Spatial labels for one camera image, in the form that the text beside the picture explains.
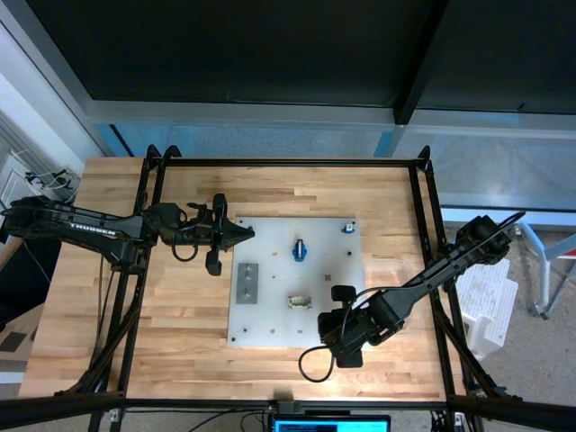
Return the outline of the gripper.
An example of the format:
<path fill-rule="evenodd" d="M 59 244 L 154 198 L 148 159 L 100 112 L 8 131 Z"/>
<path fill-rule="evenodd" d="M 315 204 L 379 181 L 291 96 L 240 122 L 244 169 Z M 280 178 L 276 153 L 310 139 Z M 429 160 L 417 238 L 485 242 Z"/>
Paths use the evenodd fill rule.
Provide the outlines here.
<path fill-rule="evenodd" d="M 199 246 L 208 246 L 210 250 L 206 253 L 205 268 L 209 275 L 221 275 L 219 253 L 225 249 L 224 222 L 227 221 L 227 231 L 233 235 L 227 239 L 227 249 L 252 239 L 255 236 L 253 227 L 227 220 L 228 204 L 223 193 L 213 196 L 210 209 L 207 204 L 195 202 L 188 202 L 186 206 L 196 210 L 196 215 L 179 230 L 179 245 L 192 246 L 194 252 L 190 257 L 179 260 L 192 261 L 198 254 Z"/>
<path fill-rule="evenodd" d="M 362 347 L 369 330 L 369 325 L 365 324 L 369 295 L 358 294 L 354 286 L 334 285 L 331 298 L 340 306 L 331 311 L 334 336 L 330 350 L 338 368 L 359 368 L 364 364 Z"/>

